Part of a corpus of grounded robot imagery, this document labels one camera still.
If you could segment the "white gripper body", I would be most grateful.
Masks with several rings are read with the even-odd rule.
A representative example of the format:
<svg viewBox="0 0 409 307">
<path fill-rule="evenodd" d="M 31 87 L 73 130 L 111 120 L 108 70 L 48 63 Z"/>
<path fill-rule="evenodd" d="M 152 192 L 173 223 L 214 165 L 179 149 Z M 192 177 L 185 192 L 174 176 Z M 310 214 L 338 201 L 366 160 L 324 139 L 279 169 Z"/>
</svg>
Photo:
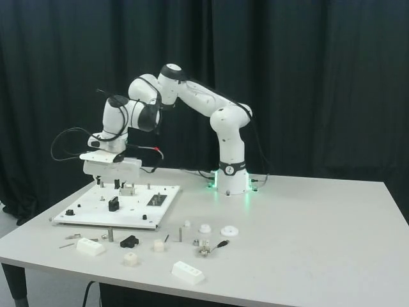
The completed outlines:
<svg viewBox="0 0 409 307">
<path fill-rule="evenodd" d="M 117 163 L 85 161 L 83 171 L 102 180 L 137 180 L 141 166 L 142 160 L 126 157 Z"/>
</svg>

